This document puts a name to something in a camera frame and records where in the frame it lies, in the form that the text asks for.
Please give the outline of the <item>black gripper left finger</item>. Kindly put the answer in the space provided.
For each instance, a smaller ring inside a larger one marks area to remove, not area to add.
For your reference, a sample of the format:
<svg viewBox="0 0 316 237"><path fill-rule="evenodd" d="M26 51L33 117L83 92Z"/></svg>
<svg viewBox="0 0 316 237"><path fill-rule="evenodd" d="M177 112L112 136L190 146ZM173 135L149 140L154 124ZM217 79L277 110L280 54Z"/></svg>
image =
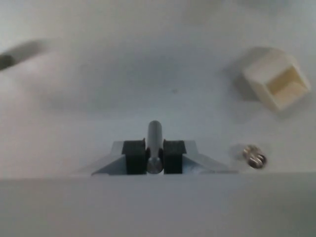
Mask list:
<svg viewBox="0 0 316 237"><path fill-rule="evenodd" d="M91 175L143 175L146 173L145 140L116 141L108 156L101 159Z"/></svg>

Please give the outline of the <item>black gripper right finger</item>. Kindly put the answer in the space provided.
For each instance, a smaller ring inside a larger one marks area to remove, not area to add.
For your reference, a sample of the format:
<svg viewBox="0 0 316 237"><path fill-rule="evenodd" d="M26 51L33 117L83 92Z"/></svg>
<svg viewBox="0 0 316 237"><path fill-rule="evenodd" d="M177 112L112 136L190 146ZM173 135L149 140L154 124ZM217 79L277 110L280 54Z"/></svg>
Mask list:
<svg viewBox="0 0 316 237"><path fill-rule="evenodd" d="M193 140L163 141L164 174L236 174L237 170L198 151Z"/></svg>

